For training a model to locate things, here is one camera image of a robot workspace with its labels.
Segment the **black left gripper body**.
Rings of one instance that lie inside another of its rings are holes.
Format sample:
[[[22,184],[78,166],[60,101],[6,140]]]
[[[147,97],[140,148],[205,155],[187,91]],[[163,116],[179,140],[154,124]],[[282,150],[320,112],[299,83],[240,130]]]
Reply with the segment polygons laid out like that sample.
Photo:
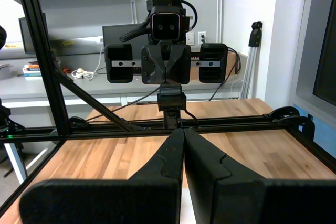
[[[170,57],[172,45],[173,44],[160,45],[165,67]],[[226,77],[227,55],[228,47],[225,44],[205,43],[201,45],[199,52],[192,52],[191,50],[191,66],[192,58],[198,58],[194,65],[199,68],[198,77],[200,82],[223,82]],[[107,79],[109,82],[130,83],[133,80],[134,68],[140,68],[142,76],[141,54],[139,60],[133,59],[131,44],[116,44],[107,46],[105,57]]]

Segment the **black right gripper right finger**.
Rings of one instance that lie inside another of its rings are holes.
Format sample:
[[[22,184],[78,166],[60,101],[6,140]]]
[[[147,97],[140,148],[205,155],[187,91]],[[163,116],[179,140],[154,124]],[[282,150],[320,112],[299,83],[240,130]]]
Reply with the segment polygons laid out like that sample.
[[[185,170],[197,223],[334,223],[335,181],[266,179],[193,129]]]

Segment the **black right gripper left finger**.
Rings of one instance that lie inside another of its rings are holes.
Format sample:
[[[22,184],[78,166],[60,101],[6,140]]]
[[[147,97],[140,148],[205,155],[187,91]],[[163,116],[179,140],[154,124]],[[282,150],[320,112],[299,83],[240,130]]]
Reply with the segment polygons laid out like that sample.
[[[51,179],[19,201],[22,223],[179,223],[183,130],[176,129],[133,176]]]

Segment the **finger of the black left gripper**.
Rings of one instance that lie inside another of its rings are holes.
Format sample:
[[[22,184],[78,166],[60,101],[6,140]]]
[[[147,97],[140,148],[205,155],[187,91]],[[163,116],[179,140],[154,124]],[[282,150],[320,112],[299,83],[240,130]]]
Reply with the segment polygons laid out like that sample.
[[[160,45],[146,45],[141,51],[142,82],[144,84],[163,84],[166,67]]]
[[[172,45],[166,65],[165,80],[170,84],[188,84],[191,71],[191,48],[189,45]]]

